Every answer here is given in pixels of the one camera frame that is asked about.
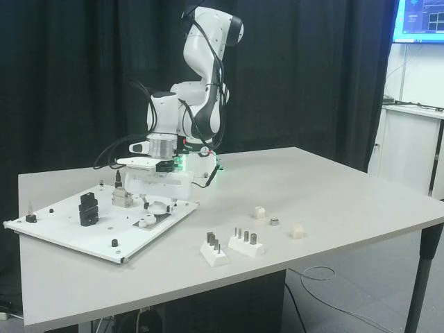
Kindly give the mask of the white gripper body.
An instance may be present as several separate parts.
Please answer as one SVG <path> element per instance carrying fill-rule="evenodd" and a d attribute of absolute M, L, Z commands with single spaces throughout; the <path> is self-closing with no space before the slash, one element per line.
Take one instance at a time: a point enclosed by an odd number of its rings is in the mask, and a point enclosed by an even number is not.
<path fill-rule="evenodd" d="M 128 169 L 125 189 L 132 194 L 187 200 L 191 196 L 192 172 L 150 173 L 147 170 Z"/>

